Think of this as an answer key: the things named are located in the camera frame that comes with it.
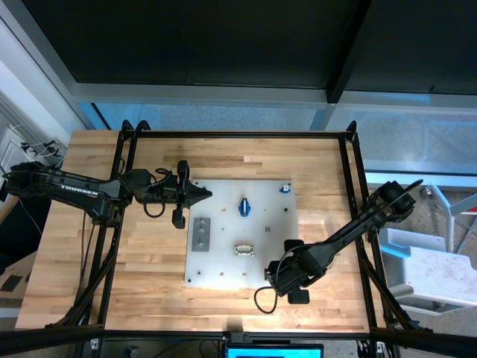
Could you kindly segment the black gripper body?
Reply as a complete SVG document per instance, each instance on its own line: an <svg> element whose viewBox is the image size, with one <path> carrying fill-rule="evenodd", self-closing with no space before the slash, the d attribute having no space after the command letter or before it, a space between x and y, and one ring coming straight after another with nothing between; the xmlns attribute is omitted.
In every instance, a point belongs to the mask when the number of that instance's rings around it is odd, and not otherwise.
<svg viewBox="0 0 477 358"><path fill-rule="evenodd" d="M265 279L278 296L286 296L289 304L309 304L309 291L302 289L308 275L297 263L271 261L265 269Z"/></svg>
<svg viewBox="0 0 477 358"><path fill-rule="evenodd" d="M189 164L186 160L181 160L177 164L177 173L171 175L165 185L165 203L175 206L171 219L175 228L186 226L183 208L186 206L186 185L189 182L189 174Z"/></svg>

